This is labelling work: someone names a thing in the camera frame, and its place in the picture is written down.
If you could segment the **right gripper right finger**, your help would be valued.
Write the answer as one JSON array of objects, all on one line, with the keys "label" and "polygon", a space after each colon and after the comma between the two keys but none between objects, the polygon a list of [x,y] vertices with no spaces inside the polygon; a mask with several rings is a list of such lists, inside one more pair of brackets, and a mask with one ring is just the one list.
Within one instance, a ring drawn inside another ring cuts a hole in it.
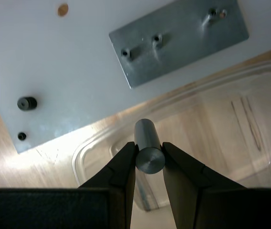
[{"label": "right gripper right finger", "polygon": [[169,142],[163,169],[178,229],[271,229],[271,188],[246,188]]}]

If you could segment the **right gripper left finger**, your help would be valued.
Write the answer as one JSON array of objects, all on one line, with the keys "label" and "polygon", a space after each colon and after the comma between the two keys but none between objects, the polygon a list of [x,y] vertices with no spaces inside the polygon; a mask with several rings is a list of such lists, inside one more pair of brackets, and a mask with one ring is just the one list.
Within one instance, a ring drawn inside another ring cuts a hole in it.
[{"label": "right gripper left finger", "polygon": [[0,229],[128,229],[136,146],[127,143],[78,188],[0,188]]}]

